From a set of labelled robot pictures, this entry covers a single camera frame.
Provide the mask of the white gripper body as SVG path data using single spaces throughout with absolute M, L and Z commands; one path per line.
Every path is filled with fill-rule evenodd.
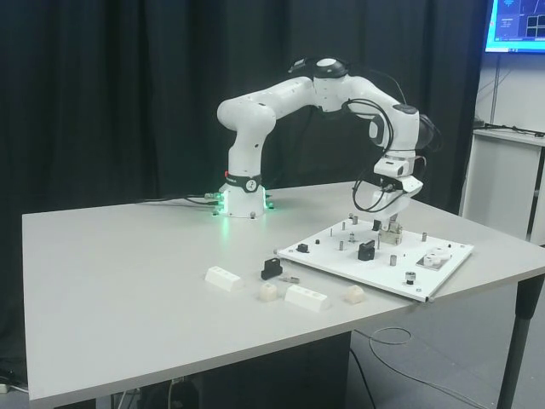
M 376 189 L 369 203 L 369 213 L 380 221 L 395 218 L 410 204 L 411 196 L 403 189 L 381 187 Z

